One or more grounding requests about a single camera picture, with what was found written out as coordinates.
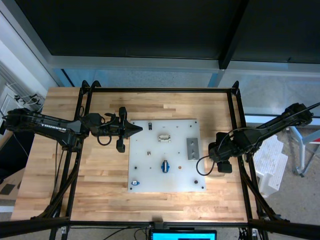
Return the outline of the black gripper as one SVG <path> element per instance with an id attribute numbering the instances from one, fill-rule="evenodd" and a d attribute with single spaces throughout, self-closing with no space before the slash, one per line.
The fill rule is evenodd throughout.
<path id="1" fill-rule="evenodd" d="M 124 138 L 129 138 L 141 131 L 142 127 L 127 121 L 127 110 L 125 107 L 120 107 L 118 116 L 115 117 L 114 122 L 110 126 L 111 136 L 118 136 L 118 140 L 116 141 L 117 151 L 119 153 L 124 153 L 126 148 Z"/>
<path id="2" fill-rule="evenodd" d="M 216 134 L 215 142 L 209 144 L 209 158 L 217 164 L 219 173 L 231 173 L 232 165 L 229 162 L 234 152 L 231 137 L 225 132 Z"/>

